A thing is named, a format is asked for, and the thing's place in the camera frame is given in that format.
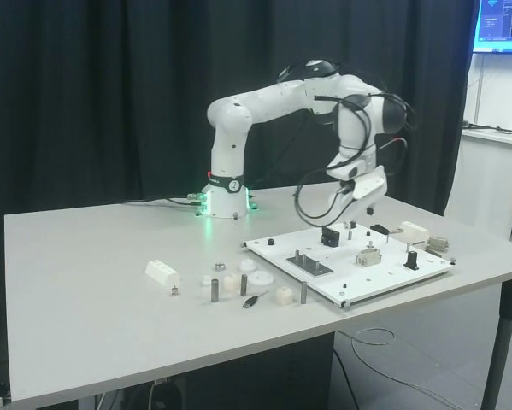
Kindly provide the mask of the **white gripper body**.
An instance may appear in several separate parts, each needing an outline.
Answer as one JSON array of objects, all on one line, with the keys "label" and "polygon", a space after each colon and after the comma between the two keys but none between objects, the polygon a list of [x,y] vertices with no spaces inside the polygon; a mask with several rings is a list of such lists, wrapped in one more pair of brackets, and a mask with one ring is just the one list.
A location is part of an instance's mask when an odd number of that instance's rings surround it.
[{"label": "white gripper body", "polygon": [[387,177],[382,165],[351,181],[340,181],[329,198],[332,210],[327,223],[355,220],[359,214],[373,208],[386,192]]}]

